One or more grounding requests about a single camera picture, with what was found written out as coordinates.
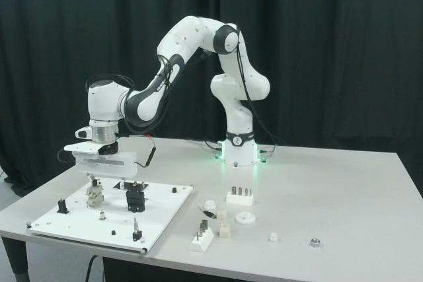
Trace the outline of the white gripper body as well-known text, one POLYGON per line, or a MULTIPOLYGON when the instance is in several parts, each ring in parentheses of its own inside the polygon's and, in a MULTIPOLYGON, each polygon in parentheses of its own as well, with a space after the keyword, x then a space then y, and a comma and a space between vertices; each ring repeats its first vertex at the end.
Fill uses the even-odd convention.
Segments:
POLYGON ((137 174, 136 154, 119 152, 99 155, 73 152, 75 166, 79 172, 101 177, 135 177, 137 174))

